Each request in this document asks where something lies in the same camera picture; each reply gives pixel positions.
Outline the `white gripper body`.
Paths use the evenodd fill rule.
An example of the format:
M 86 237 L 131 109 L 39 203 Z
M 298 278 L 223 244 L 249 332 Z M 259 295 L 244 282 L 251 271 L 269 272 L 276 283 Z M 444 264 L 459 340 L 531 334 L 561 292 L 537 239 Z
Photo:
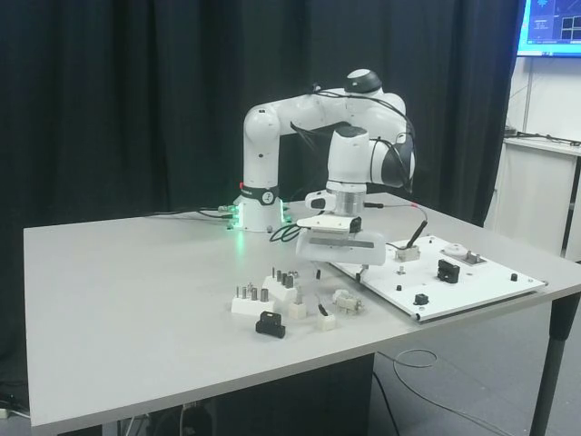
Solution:
M 299 236 L 296 254 L 321 263 L 382 265 L 386 239 L 381 233 L 324 233 L 308 230 Z

